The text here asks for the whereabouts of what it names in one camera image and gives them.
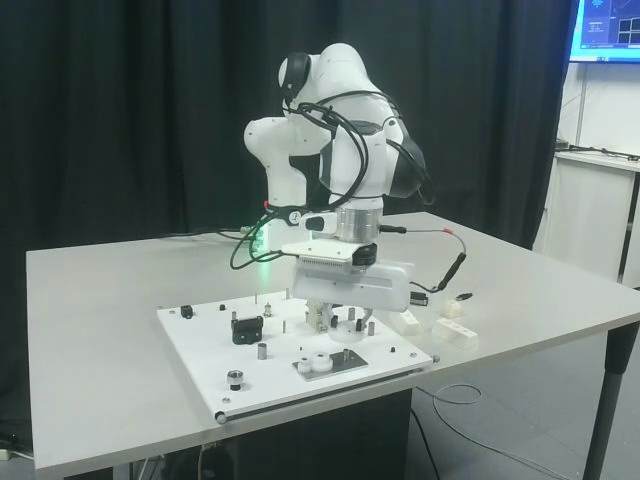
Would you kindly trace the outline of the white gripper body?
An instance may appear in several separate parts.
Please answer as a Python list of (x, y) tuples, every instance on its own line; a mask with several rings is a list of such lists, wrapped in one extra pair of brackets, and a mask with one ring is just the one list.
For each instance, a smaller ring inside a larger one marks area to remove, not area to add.
[(299, 263), (291, 294), (327, 304), (402, 312), (409, 306), (413, 272), (414, 265), (405, 262), (376, 262), (364, 269)]

